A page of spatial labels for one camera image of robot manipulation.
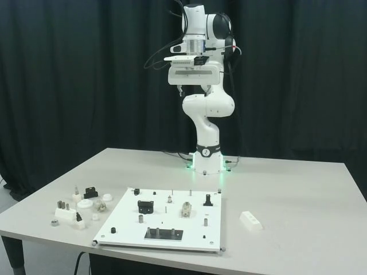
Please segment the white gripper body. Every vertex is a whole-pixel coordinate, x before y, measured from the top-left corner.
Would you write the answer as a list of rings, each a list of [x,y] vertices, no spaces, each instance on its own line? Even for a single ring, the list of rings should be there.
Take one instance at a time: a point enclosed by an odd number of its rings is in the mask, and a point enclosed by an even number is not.
[[[215,65],[171,67],[168,72],[170,85],[217,85],[220,71]]]

